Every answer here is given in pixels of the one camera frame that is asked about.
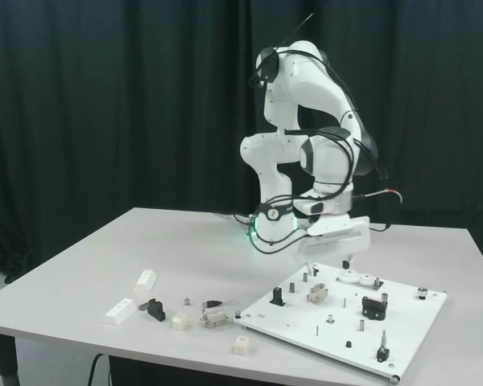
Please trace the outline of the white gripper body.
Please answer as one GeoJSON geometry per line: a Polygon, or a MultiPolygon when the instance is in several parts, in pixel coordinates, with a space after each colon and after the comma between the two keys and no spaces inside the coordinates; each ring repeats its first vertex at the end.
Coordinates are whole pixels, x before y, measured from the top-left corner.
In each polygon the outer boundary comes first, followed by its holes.
{"type": "Polygon", "coordinates": [[[369,248],[369,225],[368,216],[320,216],[306,229],[295,259],[305,265],[330,258],[341,257],[344,260],[350,253],[353,259],[369,248]]]}

